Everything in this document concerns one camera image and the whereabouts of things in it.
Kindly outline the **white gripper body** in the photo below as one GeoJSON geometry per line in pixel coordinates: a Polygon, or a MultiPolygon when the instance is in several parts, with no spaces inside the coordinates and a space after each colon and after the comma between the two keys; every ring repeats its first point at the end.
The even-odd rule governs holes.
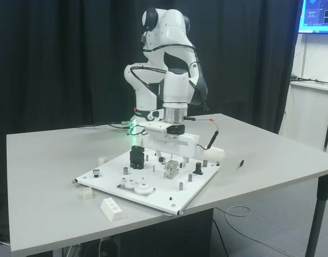
{"type": "Polygon", "coordinates": [[[149,134],[149,149],[181,157],[194,157],[199,136],[190,133],[181,135],[149,134]]]}

